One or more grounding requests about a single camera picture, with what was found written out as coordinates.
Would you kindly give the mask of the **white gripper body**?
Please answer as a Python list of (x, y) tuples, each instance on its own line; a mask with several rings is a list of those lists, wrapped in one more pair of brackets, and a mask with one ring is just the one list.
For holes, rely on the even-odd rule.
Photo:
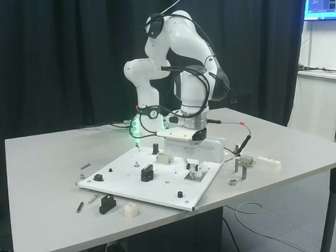
[(197, 161), (221, 163), (224, 159), (225, 139), (207, 137), (203, 140), (166, 139), (163, 152), (169, 156)]

